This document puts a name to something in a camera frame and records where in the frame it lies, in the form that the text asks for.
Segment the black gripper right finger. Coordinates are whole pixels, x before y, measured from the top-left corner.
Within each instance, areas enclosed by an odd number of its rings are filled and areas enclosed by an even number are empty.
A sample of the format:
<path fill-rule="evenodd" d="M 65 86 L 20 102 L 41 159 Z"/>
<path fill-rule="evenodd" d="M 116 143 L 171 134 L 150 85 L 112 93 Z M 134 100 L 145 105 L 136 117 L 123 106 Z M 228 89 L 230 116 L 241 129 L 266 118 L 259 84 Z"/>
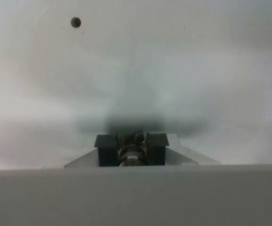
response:
<path fill-rule="evenodd" d="M 176 134 L 148 133 L 147 160 L 151 166 L 219 165 L 220 162 L 183 146 Z"/>

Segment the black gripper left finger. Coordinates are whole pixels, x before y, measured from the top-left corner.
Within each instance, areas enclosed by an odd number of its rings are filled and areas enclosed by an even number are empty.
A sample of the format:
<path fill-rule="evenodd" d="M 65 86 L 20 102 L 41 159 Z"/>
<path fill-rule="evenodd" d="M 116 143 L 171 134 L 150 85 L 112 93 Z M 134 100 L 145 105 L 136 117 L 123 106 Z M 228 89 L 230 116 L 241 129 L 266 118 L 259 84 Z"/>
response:
<path fill-rule="evenodd" d="M 81 157 L 67 163 L 64 168 L 112 167 L 118 166 L 118 145 L 116 135 L 99 134 L 94 148 Z"/>

